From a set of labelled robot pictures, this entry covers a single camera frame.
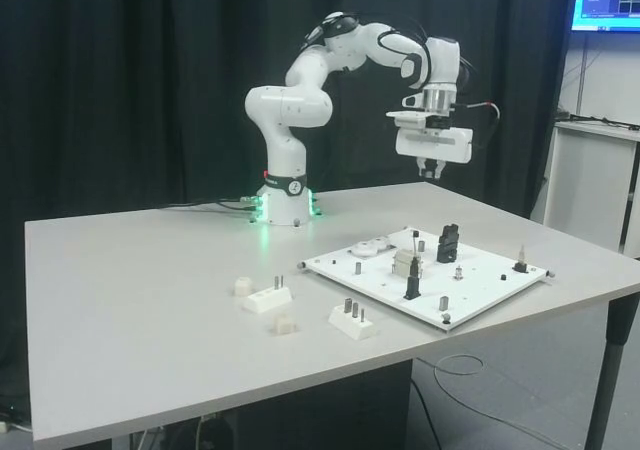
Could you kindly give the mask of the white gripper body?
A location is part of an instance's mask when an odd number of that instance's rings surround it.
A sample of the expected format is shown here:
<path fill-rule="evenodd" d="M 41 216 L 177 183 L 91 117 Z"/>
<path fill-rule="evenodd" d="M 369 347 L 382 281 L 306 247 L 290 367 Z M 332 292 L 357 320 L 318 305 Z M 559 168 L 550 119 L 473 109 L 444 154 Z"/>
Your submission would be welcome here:
<path fill-rule="evenodd" d="M 472 157 L 472 139 L 473 131 L 466 128 L 400 128 L 395 149 L 399 155 L 466 164 Z"/>

